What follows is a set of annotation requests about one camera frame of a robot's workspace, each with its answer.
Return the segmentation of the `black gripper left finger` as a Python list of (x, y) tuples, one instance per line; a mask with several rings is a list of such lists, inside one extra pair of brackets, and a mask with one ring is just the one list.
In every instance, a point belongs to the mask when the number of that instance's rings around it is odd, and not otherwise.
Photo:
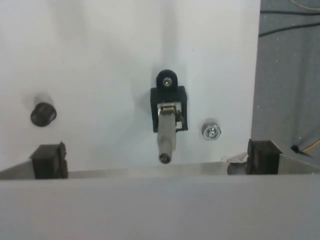
[(0, 171), (2, 180), (54, 180), (68, 178), (67, 149), (63, 142), (41, 144), (23, 163)]

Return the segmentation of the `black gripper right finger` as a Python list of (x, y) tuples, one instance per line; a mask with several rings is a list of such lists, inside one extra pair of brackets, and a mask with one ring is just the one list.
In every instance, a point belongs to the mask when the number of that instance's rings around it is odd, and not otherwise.
[(246, 173), (248, 175), (319, 174), (320, 161), (297, 145), (284, 152), (271, 140), (248, 141)]

